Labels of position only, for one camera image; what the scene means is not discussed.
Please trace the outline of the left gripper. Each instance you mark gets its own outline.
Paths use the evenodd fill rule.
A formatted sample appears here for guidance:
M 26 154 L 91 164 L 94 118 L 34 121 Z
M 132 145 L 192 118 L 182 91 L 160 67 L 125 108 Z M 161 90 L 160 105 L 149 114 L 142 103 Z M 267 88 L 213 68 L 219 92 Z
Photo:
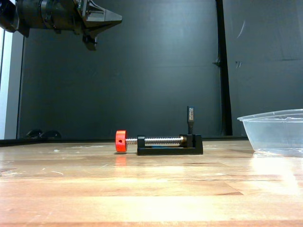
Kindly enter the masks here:
M 82 41 L 90 51 L 96 50 L 99 33 L 122 23 L 121 15 L 92 0 L 55 0 L 53 9 L 58 29 L 82 34 Z

